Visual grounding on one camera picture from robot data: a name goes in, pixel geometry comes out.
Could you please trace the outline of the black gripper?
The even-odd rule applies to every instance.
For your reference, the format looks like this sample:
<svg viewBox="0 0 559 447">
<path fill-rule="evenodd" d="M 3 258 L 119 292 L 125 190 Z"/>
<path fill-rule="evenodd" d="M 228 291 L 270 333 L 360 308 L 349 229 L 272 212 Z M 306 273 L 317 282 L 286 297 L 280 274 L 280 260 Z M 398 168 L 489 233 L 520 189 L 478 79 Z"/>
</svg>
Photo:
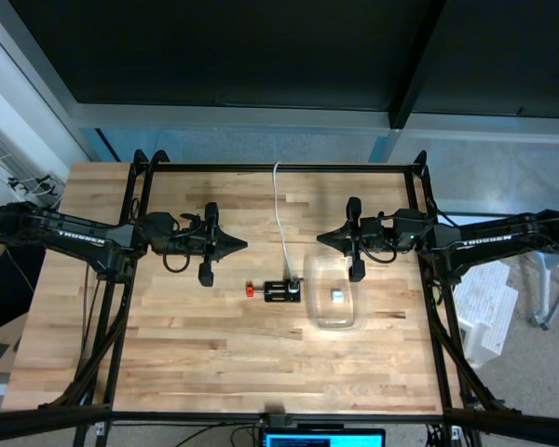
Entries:
<svg viewBox="0 0 559 447">
<path fill-rule="evenodd" d="M 183 213 L 182 217 L 190 222 L 189 228 L 184 237 L 184 250 L 187 258 L 191 256 L 201 256 L 202 262 L 198 266 L 198 281 L 201 286 L 212 286 L 214 274 L 211 262 L 215 253 L 216 232 L 217 241 L 217 261 L 241 250 L 248 248 L 245 240 L 233 237 L 225 233 L 220 227 L 219 210 L 215 202 L 209 202 L 205 206 L 204 218 L 196 214 Z"/>
<path fill-rule="evenodd" d="M 361 200 L 357 197 L 348 199 L 347 221 L 339 228 L 317 236 L 321 244 L 339 251 L 344 257 L 351 257 L 348 269 L 350 282 L 361 282 L 365 275 L 365 263 L 361 258 L 364 253 L 370 260 L 378 264 L 391 264 L 392 258 L 378 259 L 371 251 L 378 253 L 392 251 L 385 240 L 385 231 L 380 217 L 361 217 Z"/>
</svg>

